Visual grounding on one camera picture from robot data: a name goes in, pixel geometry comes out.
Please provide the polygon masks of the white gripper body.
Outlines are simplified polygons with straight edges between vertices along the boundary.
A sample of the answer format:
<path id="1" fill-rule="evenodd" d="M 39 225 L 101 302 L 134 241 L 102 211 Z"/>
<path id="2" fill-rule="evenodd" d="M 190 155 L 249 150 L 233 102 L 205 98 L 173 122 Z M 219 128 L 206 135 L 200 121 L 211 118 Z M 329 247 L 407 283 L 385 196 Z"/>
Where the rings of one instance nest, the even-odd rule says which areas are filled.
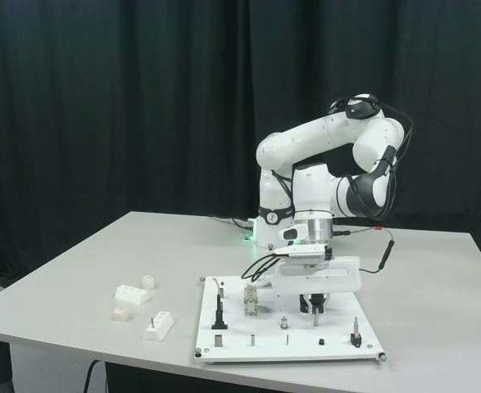
<path id="1" fill-rule="evenodd" d="M 277 296 L 355 292 L 361 288 L 360 265 L 358 256 L 317 265 L 282 263 L 275 268 L 271 285 Z"/>

